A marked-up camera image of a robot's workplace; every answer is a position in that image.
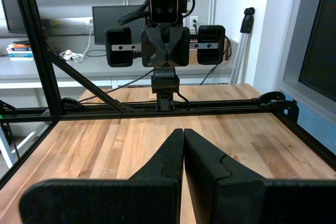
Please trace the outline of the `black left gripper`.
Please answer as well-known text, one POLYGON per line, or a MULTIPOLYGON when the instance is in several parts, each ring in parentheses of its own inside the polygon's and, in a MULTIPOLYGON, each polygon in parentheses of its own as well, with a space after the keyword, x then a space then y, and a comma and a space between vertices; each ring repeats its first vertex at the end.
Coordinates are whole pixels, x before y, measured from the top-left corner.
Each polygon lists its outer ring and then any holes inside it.
POLYGON ((197 51, 197 63, 217 65, 223 61, 225 28, 201 25, 194 42, 187 27, 158 26, 141 31, 140 42, 132 42, 129 27, 105 30, 106 53, 111 67, 129 67, 135 53, 141 54, 144 67, 186 67, 190 50, 197 51))

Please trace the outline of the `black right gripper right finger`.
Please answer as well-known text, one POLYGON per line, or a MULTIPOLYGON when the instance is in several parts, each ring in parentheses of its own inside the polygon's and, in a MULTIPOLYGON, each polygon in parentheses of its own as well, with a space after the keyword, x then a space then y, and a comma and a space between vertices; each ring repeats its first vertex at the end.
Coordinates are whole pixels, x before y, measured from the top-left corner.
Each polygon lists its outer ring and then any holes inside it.
POLYGON ((184 134, 197 223, 335 223, 335 181, 267 179, 194 130, 184 134))

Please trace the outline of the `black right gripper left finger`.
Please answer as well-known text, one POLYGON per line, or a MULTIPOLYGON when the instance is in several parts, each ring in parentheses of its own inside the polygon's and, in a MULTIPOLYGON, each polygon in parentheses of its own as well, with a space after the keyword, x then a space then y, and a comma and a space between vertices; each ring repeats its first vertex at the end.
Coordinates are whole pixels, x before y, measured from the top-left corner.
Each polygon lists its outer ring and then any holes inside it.
POLYGON ((179 223, 184 132, 175 129, 129 179, 49 179, 19 201, 23 223, 179 223))

